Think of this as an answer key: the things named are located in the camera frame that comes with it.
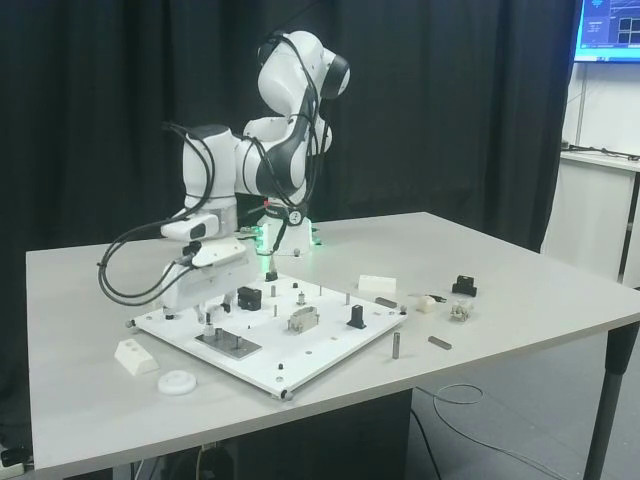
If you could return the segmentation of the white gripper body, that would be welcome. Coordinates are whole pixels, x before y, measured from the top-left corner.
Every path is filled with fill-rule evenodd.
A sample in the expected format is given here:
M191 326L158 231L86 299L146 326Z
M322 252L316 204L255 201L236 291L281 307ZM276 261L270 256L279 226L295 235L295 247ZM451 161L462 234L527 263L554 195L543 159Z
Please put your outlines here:
M250 282L251 261L247 257L202 268L175 265L162 282L162 306L170 312L180 312L230 294Z

